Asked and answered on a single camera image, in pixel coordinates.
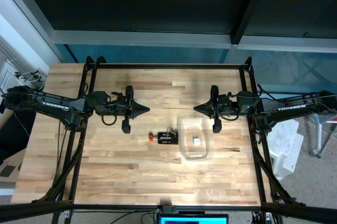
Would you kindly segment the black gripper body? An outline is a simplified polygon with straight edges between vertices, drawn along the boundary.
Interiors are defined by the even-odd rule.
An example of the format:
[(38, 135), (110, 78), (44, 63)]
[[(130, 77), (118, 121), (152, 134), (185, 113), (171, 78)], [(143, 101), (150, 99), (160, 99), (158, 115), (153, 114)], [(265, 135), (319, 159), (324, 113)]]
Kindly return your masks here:
[(107, 123), (107, 126), (113, 126), (117, 122), (118, 116), (124, 116), (124, 120), (122, 121), (122, 131), (123, 133), (130, 133), (130, 118), (132, 115), (132, 107), (133, 107), (133, 96), (134, 90), (132, 86), (126, 86), (125, 95), (122, 93), (114, 93), (117, 95), (117, 100), (112, 101), (108, 105), (108, 114), (114, 116), (114, 121), (112, 123)]
[(211, 100), (213, 102), (213, 133), (220, 133), (222, 130), (222, 121), (236, 121), (239, 118), (239, 112), (234, 103), (227, 95), (220, 95), (219, 88), (216, 85), (211, 87)]

